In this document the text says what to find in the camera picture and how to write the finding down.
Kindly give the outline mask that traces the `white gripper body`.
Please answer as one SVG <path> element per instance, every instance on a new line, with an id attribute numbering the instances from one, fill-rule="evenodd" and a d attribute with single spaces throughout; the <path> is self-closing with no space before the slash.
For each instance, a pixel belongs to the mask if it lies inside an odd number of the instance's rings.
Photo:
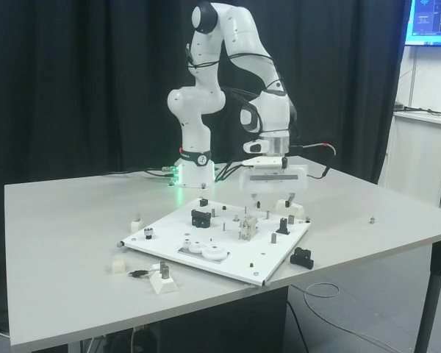
<path id="1" fill-rule="evenodd" d="M 239 175 L 240 190 L 248 194 L 303 193 L 307 189 L 308 167 L 291 165 L 280 167 L 253 167 Z"/>

